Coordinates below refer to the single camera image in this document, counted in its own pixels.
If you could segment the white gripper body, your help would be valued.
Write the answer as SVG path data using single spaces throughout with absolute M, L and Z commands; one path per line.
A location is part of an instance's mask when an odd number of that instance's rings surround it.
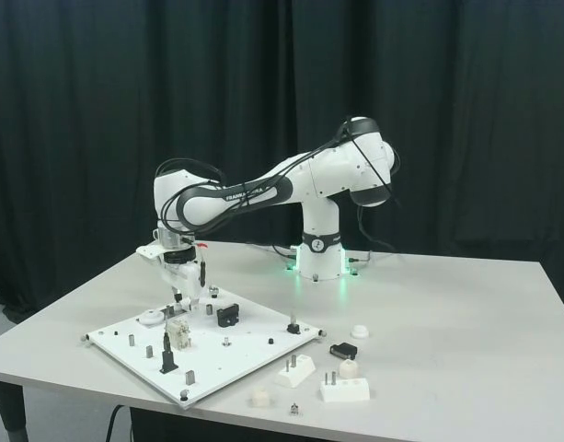
M 196 262 L 163 265 L 163 280 L 184 297 L 199 298 L 202 293 L 201 266 Z

